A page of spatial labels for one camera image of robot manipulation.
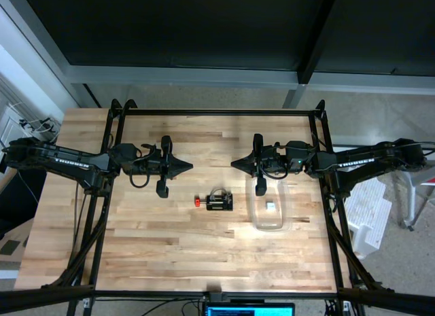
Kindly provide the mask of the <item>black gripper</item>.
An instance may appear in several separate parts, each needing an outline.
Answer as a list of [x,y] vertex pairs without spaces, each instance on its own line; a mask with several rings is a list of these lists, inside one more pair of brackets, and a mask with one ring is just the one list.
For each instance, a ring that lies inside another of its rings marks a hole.
[[244,158],[231,162],[231,167],[247,173],[250,177],[255,177],[256,196],[264,196],[267,191],[266,178],[281,180],[286,177],[285,162],[280,153],[280,142],[274,145],[264,146],[263,136],[256,133],[253,142],[254,152],[251,152]]
[[180,160],[171,155],[171,166],[169,168],[169,155],[172,152],[172,140],[170,136],[165,135],[160,142],[160,149],[156,145],[142,144],[143,148],[149,150],[147,155],[141,156],[134,160],[134,175],[145,175],[146,181],[142,185],[134,183],[135,188],[144,188],[149,184],[152,175],[158,175],[160,179],[156,183],[156,193],[160,198],[169,196],[167,187],[167,178],[174,178],[181,173],[193,169],[193,164]]

